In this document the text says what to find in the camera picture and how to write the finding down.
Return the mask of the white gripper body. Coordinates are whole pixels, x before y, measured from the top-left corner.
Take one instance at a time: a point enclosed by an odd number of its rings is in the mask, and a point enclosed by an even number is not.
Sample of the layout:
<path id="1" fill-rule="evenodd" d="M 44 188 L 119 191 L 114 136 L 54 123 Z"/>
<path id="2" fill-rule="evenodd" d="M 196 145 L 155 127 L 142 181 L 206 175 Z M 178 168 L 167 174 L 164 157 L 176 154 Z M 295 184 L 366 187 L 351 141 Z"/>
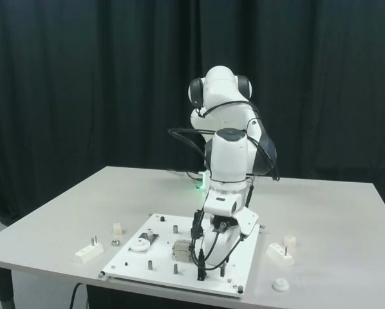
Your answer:
<path id="1" fill-rule="evenodd" d="M 238 226 L 227 228 L 221 232 L 210 226 L 204 233 L 203 253 L 207 268 L 219 265 L 240 240 L 241 230 Z"/>

